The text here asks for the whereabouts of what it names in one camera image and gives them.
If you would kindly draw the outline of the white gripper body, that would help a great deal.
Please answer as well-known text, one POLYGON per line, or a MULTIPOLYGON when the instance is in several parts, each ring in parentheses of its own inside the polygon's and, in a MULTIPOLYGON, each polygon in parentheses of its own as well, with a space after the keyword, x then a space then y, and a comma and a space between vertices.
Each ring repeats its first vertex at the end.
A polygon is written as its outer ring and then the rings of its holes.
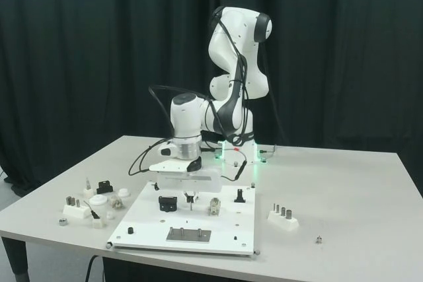
POLYGON ((160 172, 157 185, 161 190, 218 193, 221 191, 221 173, 214 168, 195 172, 160 172))

